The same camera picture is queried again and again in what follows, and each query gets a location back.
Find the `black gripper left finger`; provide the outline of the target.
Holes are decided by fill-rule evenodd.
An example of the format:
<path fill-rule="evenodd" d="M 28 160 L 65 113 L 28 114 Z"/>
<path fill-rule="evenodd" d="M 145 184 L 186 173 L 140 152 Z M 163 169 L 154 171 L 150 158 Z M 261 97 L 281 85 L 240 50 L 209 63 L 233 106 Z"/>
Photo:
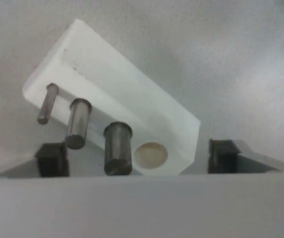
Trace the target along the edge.
<path fill-rule="evenodd" d="M 44 143 L 27 157 L 0 165 L 0 178 L 65 178 L 70 176 L 65 143 Z"/>

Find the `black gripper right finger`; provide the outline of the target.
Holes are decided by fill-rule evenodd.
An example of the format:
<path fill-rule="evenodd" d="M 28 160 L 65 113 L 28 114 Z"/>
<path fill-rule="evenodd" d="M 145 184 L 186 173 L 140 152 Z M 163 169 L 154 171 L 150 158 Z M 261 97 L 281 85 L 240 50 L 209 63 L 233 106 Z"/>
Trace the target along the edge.
<path fill-rule="evenodd" d="M 279 172 L 265 162 L 241 155 L 241 151 L 232 140 L 209 140 L 209 174 L 259 174 Z"/>

